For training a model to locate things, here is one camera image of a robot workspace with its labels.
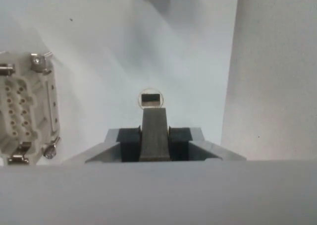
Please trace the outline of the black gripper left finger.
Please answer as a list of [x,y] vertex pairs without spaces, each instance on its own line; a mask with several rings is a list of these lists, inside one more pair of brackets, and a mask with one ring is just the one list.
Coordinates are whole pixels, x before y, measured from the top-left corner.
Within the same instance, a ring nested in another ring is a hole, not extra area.
[[138,162],[141,153],[141,128],[108,130],[104,142],[68,159],[66,164]]

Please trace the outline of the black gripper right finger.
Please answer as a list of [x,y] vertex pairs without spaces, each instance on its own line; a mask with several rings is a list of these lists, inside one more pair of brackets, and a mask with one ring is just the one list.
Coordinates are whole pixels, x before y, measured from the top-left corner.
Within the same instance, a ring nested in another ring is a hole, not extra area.
[[199,127],[171,127],[168,138],[172,161],[246,160],[245,157],[206,140]]

